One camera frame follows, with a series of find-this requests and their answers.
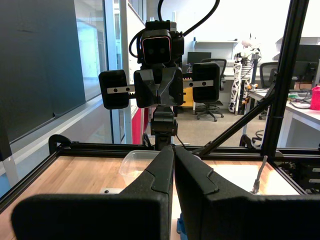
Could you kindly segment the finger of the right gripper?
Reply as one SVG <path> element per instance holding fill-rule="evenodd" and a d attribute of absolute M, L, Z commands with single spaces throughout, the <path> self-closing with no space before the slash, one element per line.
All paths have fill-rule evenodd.
<path fill-rule="evenodd" d="M 181 106 L 184 103 L 183 91 L 182 69 L 180 67 L 164 68 L 158 88 L 158 103 L 161 106 Z"/>
<path fill-rule="evenodd" d="M 161 83 L 160 70 L 136 70 L 133 74 L 136 104 L 139 108 L 157 107 L 157 86 Z"/>

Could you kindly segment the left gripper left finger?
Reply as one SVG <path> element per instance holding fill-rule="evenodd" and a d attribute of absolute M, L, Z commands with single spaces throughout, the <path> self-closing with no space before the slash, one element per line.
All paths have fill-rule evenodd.
<path fill-rule="evenodd" d="M 11 214 L 18 240 L 168 240 L 174 150 L 164 147 L 118 194 L 38 194 Z"/>

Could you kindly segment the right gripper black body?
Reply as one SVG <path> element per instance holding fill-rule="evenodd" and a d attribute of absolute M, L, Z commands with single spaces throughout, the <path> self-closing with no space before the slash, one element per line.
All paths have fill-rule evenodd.
<path fill-rule="evenodd" d="M 162 78 L 164 68 L 159 70 Z M 133 84 L 128 85 L 125 71 L 110 70 L 101 72 L 98 76 L 103 105 L 108 110 L 124 109 L 128 107 L 130 100 L 135 96 L 134 79 Z M 196 63 L 193 65 L 192 73 L 183 73 L 183 90 L 192 89 L 193 101 L 196 103 L 215 102 L 219 99 L 220 92 L 220 67 L 215 62 Z M 159 104 L 159 86 L 157 84 L 158 106 L 168 107 Z"/>

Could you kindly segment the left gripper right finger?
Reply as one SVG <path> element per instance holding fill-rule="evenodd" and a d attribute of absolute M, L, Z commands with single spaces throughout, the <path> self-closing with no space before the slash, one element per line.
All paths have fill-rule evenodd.
<path fill-rule="evenodd" d="M 318 195 L 254 195 L 182 147 L 175 186 L 190 240 L 317 240 Z"/>

